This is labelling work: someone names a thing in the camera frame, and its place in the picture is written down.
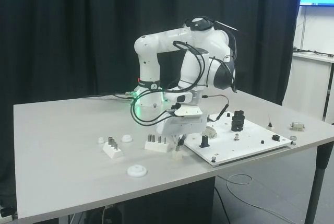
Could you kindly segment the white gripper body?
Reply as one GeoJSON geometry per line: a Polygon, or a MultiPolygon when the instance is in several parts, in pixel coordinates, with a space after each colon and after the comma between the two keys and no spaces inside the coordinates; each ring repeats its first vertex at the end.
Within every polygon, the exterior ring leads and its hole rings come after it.
{"type": "Polygon", "coordinates": [[[162,136],[200,133],[207,126],[207,115],[170,117],[157,124],[157,133],[162,136]]]}

